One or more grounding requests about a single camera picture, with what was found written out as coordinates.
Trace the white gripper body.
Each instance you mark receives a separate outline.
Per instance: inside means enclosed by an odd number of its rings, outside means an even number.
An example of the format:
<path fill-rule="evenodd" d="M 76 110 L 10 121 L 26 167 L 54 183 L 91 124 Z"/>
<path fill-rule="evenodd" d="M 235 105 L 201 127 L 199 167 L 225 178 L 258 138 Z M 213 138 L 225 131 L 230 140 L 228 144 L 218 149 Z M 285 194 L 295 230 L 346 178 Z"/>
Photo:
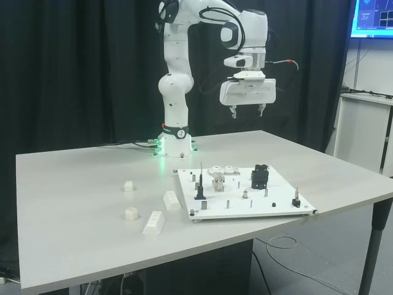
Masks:
<path fill-rule="evenodd" d="M 220 102 L 224 106 L 272 104 L 276 100 L 276 80 L 226 81 L 220 88 Z"/>

